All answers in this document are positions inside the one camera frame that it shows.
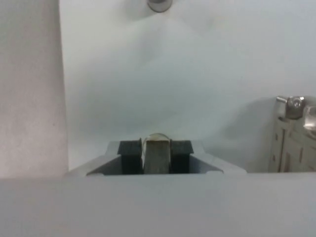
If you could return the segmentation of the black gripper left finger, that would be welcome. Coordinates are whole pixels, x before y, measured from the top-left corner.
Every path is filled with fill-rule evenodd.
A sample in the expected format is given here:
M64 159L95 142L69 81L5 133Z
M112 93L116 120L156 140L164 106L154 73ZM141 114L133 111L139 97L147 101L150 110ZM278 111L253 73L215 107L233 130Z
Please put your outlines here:
M67 175L139 175L143 173L142 141L112 141L104 155L67 172Z

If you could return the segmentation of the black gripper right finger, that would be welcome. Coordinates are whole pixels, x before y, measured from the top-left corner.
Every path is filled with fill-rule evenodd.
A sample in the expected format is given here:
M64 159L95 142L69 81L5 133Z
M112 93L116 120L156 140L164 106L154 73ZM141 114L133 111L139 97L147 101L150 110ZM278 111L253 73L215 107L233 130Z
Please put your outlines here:
M170 145L170 173L172 174L220 172L226 175L239 175L247 173L239 166L206 153L200 140L172 140Z

